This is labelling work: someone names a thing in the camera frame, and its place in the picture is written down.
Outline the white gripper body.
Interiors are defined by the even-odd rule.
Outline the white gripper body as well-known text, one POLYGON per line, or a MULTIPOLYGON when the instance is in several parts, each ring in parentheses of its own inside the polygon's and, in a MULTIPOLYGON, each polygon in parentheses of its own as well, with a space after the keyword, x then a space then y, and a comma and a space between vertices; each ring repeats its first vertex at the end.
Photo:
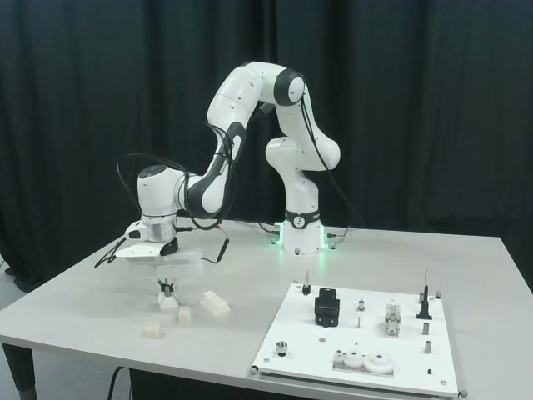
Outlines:
POLYGON ((197 250, 178 250, 156 257, 127 257, 129 271, 135 276, 197 276, 203 273, 202 254, 197 250))

